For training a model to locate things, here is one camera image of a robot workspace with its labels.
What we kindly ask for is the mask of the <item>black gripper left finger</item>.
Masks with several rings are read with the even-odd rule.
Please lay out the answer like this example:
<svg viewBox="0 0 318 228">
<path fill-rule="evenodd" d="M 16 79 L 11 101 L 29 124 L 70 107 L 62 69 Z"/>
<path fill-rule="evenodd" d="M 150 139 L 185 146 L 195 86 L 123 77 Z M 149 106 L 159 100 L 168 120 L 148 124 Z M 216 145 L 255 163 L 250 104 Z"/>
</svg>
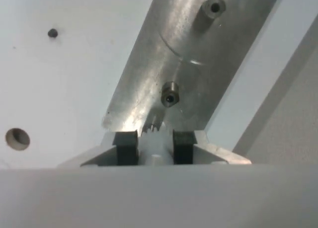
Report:
<svg viewBox="0 0 318 228">
<path fill-rule="evenodd" d="M 138 132 L 116 132 L 112 147 L 94 156 L 81 166 L 134 166 L 138 164 Z"/>
</svg>

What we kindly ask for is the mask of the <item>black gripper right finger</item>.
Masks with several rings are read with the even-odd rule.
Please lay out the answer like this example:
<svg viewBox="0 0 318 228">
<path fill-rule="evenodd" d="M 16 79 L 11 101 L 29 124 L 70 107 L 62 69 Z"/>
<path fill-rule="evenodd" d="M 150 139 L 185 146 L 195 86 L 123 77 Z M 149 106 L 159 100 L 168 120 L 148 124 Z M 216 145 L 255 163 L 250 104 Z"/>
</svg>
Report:
<svg viewBox="0 0 318 228">
<path fill-rule="evenodd" d="M 249 159 L 211 144 L 204 130 L 173 131 L 172 141 L 175 164 L 251 164 Z"/>
</svg>

